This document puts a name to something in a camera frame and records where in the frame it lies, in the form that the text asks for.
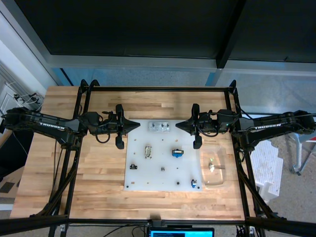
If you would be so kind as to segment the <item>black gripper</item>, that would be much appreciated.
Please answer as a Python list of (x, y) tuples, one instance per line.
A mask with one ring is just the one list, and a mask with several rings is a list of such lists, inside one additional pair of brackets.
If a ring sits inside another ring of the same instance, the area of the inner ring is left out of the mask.
[(129, 132), (140, 127), (140, 123), (123, 118), (124, 111), (123, 111), (122, 104), (116, 105), (116, 113), (114, 112), (102, 112), (102, 113), (108, 115), (108, 119), (105, 121), (105, 134), (108, 135), (108, 138), (103, 143), (109, 142), (111, 134), (115, 133), (117, 135), (116, 140), (115, 140), (115, 145), (119, 150), (123, 150), (124, 142), (122, 140), (122, 136), (127, 135)]
[(194, 135), (193, 148), (198, 150), (202, 146), (202, 137), (200, 134), (209, 138), (214, 137), (214, 124), (212, 123), (210, 113), (200, 113), (198, 104), (193, 104), (192, 116), (185, 121), (177, 123), (175, 126), (190, 135)]

